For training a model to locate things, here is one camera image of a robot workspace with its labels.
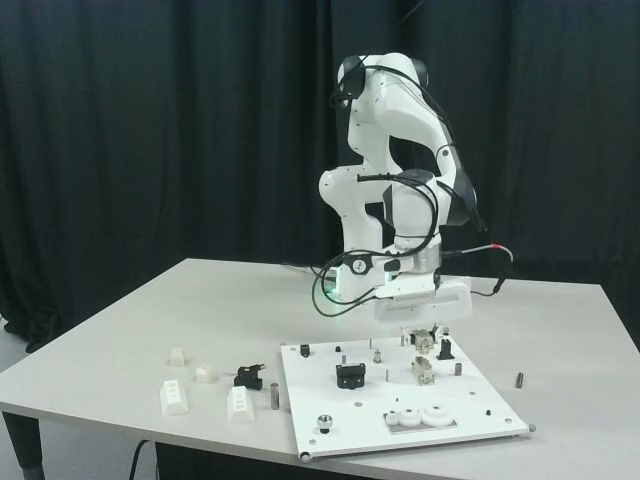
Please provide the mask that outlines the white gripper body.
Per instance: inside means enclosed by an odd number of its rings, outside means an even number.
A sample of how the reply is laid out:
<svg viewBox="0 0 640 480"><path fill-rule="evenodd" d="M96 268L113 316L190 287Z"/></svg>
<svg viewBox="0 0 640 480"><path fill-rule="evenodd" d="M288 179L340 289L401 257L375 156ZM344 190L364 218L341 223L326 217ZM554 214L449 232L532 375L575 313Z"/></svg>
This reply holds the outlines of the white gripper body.
<svg viewBox="0 0 640 480"><path fill-rule="evenodd" d="M397 277L375 290L373 316L385 325L443 323L471 315L471 278Z"/></svg>

